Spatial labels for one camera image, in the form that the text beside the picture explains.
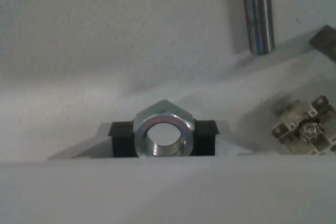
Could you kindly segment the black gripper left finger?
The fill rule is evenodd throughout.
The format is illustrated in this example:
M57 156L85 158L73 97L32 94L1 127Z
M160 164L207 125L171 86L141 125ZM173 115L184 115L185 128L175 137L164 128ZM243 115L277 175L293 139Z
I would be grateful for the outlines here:
M137 157L132 121L103 123L94 137L83 140L54 155L51 159L133 158Z

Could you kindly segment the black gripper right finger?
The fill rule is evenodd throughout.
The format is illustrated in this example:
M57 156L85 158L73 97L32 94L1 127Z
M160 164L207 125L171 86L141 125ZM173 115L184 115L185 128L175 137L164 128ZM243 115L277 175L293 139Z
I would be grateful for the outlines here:
M253 151L230 129L225 120L196 120L193 156L237 156Z

